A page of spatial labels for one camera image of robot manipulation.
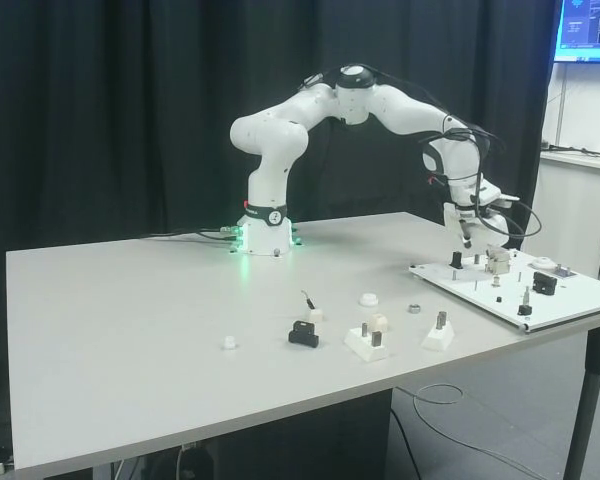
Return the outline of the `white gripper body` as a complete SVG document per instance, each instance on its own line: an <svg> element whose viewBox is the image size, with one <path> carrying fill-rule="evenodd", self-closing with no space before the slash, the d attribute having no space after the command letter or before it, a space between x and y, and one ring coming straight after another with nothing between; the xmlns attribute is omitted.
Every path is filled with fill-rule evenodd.
<svg viewBox="0 0 600 480"><path fill-rule="evenodd" d="M503 246L509 241L509 231L505 218L499 213L483 214L482 219L473 211L459 210L452 203L445 203L444 225L461 240L463 233L470 233L472 246Z"/></svg>

